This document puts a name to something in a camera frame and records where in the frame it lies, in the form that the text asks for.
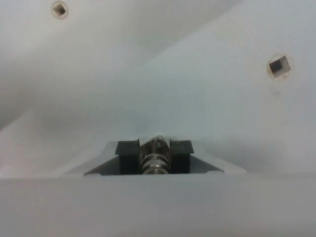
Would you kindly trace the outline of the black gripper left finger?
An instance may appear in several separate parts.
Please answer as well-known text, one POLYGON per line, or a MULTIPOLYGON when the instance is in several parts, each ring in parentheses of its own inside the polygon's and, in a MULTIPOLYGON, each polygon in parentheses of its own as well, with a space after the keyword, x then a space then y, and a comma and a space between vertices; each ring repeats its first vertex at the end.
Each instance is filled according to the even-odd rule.
POLYGON ((101 153, 88 164, 84 175, 137 175, 140 173, 139 140, 108 142, 101 153))

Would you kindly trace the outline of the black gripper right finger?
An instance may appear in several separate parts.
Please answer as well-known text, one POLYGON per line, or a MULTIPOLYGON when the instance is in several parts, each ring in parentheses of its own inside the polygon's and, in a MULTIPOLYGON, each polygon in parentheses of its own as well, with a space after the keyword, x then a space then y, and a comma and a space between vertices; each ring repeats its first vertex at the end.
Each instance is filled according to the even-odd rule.
POLYGON ((217 172, 224 174, 243 174, 241 168, 222 158, 208 154, 200 142, 191 140, 170 140, 170 159, 172 174, 202 174, 217 172))

